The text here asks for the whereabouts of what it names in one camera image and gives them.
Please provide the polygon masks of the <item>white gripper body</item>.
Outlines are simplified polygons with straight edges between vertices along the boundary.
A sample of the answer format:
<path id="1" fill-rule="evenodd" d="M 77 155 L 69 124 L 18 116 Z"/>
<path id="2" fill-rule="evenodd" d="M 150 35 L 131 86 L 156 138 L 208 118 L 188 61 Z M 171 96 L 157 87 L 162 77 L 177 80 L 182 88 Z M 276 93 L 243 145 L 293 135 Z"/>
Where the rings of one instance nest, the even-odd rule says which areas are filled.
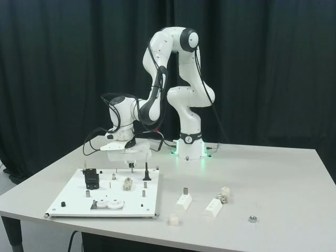
<path id="1" fill-rule="evenodd" d="M 143 161 L 151 157 L 150 143 L 139 142 L 125 148 L 127 141 L 114 141 L 107 144 L 107 156 L 110 161 Z"/>

